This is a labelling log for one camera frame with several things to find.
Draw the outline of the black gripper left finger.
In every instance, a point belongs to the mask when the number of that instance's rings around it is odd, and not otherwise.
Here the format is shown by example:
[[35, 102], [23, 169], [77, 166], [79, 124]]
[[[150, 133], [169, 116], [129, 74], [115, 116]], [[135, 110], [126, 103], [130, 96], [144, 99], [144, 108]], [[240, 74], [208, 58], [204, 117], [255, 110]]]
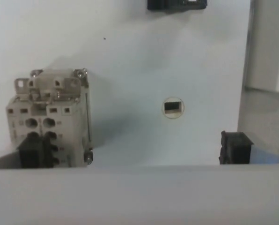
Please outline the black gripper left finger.
[[0, 157], [0, 169], [53, 168], [52, 144], [49, 137], [26, 137], [13, 153]]

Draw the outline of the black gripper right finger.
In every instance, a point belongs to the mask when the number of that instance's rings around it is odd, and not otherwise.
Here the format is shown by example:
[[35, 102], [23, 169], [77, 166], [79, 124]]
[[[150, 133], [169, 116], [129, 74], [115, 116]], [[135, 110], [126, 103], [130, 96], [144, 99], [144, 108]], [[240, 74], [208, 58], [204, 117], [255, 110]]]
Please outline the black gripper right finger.
[[279, 153], [254, 134], [222, 131], [220, 164], [279, 164]]

